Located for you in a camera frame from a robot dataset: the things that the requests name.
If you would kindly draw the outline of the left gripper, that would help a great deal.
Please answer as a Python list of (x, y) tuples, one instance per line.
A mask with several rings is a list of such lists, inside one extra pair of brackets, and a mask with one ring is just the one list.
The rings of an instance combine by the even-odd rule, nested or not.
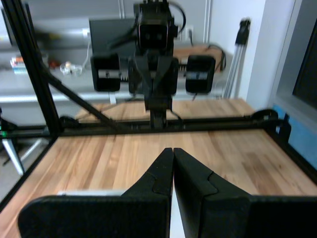
[(190, 55), (182, 65), (172, 56), (133, 56), (121, 61), (118, 54), (91, 57), (95, 91), (117, 92), (122, 81), (131, 94), (175, 95), (180, 68), (185, 71), (185, 90), (208, 94), (212, 88), (215, 59), (208, 55)]

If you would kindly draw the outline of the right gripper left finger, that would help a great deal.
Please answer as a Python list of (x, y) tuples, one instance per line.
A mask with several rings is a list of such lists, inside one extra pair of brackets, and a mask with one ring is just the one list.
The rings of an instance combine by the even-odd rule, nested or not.
[(165, 148), (120, 196), (43, 196), (20, 211), (23, 238), (167, 238), (173, 150)]

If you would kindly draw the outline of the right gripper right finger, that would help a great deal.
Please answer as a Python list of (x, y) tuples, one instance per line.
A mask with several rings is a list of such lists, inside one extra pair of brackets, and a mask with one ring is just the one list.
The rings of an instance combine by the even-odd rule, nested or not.
[(251, 195), (181, 148), (174, 185), (188, 238), (314, 238), (314, 196)]

